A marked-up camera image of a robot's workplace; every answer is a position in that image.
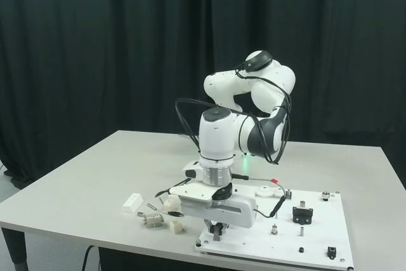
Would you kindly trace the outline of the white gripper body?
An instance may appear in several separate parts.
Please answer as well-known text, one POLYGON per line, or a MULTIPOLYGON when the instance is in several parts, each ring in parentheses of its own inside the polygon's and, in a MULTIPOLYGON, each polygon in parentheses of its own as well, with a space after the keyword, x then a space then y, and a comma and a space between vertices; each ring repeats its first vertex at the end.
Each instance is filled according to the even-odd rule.
POLYGON ((232 194, 227 199, 213 199, 220 188, 180 188, 184 215, 250 228, 256 219, 256 201, 252 197, 232 194))

